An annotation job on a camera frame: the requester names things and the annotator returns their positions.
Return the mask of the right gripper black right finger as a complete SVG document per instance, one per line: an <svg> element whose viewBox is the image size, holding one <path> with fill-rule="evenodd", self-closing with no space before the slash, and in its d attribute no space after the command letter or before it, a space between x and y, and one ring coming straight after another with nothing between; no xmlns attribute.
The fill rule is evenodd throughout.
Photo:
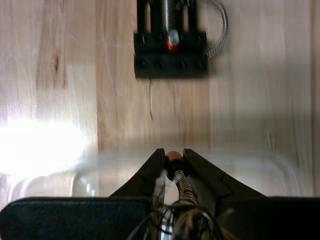
<svg viewBox="0 0 320 240"><path fill-rule="evenodd" d="M228 209L255 215L269 207L268 197L236 180L192 149L184 149L183 158L199 203L213 215L220 216Z"/></svg>

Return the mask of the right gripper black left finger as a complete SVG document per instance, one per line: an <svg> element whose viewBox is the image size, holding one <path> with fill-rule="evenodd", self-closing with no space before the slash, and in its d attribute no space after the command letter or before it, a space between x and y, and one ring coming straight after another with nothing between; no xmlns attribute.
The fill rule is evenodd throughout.
<svg viewBox="0 0 320 240"><path fill-rule="evenodd" d="M109 197L151 197L154 193L156 180L165 169L165 163L165 150L163 148L159 148L124 185Z"/></svg>

